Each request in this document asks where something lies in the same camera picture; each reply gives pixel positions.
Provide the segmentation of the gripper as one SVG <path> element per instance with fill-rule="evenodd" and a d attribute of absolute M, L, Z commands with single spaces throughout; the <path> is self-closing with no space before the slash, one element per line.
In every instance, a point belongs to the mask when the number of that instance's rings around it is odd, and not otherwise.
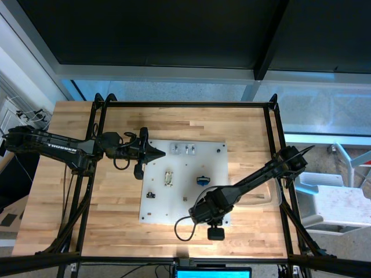
<path fill-rule="evenodd" d="M 190 217 L 195 225 L 208 224 L 208 240 L 224 240 L 223 224 L 224 212 L 219 211 L 213 203 L 200 202 L 189 209 Z"/>
<path fill-rule="evenodd" d="M 155 141 L 148 142 L 148 129 L 146 127 L 140 129 L 139 136 L 129 131 L 125 132 L 124 135 L 130 138 L 130 141 L 126 143 L 126 156 L 129 161 L 137 161 L 134 166 L 134 177 L 137 180 L 142 180 L 144 177 L 143 165 L 164 157 L 165 152 L 154 145 Z M 149 155 L 147 158 L 147 146 L 149 152 L 156 154 Z"/>

